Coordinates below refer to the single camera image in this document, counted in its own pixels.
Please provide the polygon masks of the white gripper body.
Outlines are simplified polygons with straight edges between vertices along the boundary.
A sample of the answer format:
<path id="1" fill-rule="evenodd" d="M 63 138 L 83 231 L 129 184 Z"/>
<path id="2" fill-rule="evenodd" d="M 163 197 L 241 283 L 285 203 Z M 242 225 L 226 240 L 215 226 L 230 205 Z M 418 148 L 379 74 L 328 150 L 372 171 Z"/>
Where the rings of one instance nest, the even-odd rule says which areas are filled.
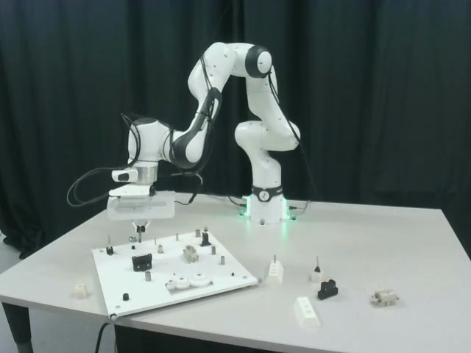
<path id="1" fill-rule="evenodd" d="M 115 221 L 173 218 L 175 199 L 174 191 L 158 191 L 154 196 L 111 196 L 107 201 L 107 215 Z"/>

